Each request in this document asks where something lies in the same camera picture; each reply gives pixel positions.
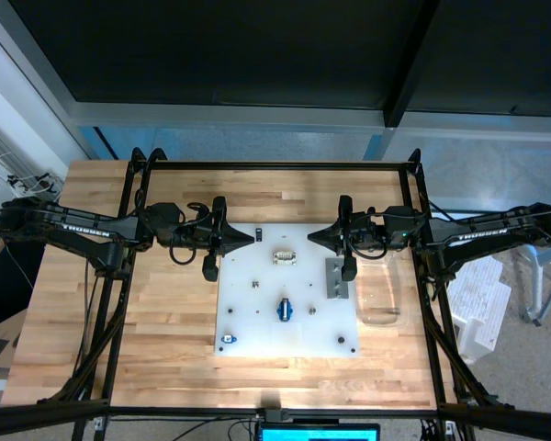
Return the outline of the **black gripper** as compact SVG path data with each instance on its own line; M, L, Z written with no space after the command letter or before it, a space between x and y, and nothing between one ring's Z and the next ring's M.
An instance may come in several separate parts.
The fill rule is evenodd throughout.
M377 256L373 254L376 250L374 241L375 224L371 217L364 212L353 212L353 200L351 197L341 195L339 200L339 223L311 232L308 240L322 246L335 254L339 253L339 225L341 234L341 251L343 266L341 268L342 280L353 281L357 275L357 259L373 261Z
M172 249L184 248L192 251L185 261L179 261L172 253L172 261L178 266L192 264L197 257L198 250L206 250L208 254L203 259L202 274L206 281L217 281L219 268L217 256L228 254L240 248L253 244L253 237L226 224L226 198L217 196L213 199L212 207L200 202L189 202L187 207L197 215L193 220L182 221L172 234Z

